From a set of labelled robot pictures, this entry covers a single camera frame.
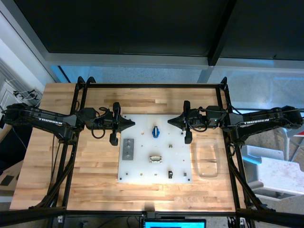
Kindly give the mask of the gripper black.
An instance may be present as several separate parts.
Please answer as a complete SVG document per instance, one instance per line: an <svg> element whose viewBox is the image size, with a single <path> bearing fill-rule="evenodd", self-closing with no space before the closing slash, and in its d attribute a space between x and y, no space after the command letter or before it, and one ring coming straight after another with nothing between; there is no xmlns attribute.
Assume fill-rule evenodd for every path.
<svg viewBox="0 0 304 228"><path fill-rule="evenodd" d="M191 109L190 101L184 101L183 114L168 120L168 124L186 132L184 137L185 144L191 144L192 142L191 130L197 133L205 132L205 123L202 121L200 111L200 109Z"/></svg>
<svg viewBox="0 0 304 228"><path fill-rule="evenodd" d="M112 146L118 145L117 133L119 132L118 129L119 129L120 117L121 117L121 106L119 102L115 102L113 104L112 111L109 111L104 118L104 129L106 131L107 130L112 131L110 133L110 138L109 138L109 142ZM132 126L135 126L135 121L129 116L124 115L123 122L126 123L123 125L123 131Z"/></svg>

